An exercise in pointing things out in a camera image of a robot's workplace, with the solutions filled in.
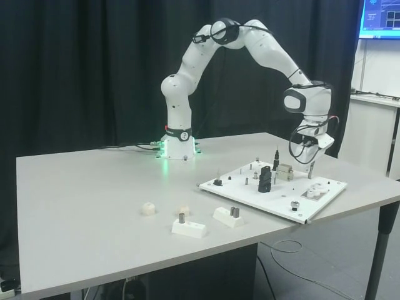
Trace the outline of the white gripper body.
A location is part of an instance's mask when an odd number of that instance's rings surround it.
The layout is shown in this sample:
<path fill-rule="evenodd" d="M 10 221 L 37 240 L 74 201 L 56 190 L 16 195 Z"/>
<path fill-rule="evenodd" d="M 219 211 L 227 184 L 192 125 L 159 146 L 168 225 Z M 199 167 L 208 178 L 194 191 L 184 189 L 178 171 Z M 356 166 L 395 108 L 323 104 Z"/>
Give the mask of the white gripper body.
<path fill-rule="evenodd" d="M 334 138 L 328 134 L 322 134 L 316 137 L 305 136 L 299 145 L 299 163 L 303 165 L 313 163 L 333 144 Z"/>

